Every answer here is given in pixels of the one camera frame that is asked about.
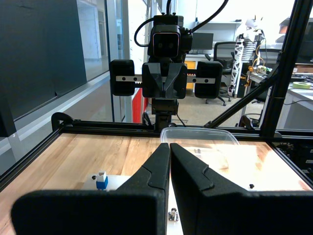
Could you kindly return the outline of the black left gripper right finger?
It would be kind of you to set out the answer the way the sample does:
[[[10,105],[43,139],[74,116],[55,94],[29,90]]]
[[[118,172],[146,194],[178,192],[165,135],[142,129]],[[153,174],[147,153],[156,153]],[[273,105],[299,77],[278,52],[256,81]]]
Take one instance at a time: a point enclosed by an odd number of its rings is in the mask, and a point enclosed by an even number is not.
[[[171,180],[186,235],[310,235],[311,191],[248,191],[179,144],[171,148]]]

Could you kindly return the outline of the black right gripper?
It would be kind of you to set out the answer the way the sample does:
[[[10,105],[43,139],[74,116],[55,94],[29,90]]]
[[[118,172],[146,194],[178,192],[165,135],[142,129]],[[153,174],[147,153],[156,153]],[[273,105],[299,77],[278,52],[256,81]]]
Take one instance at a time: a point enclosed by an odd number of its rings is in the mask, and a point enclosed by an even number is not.
[[[184,63],[144,63],[141,74],[135,74],[132,60],[110,62],[110,80],[115,96],[131,96],[136,88],[147,98],[184,99],[188,83],[195,84],[197,98],[217,98],[223,66],[220,62],[198,62],[195,70]]]

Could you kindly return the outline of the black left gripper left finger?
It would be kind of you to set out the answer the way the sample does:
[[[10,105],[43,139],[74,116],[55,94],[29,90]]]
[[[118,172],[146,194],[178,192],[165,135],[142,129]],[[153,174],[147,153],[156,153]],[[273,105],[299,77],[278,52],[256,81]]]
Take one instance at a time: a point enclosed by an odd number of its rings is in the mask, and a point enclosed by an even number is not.
[[[18,235],[164,235],[170,148],[162,143],[118,189],[38,190],[15,201]]]

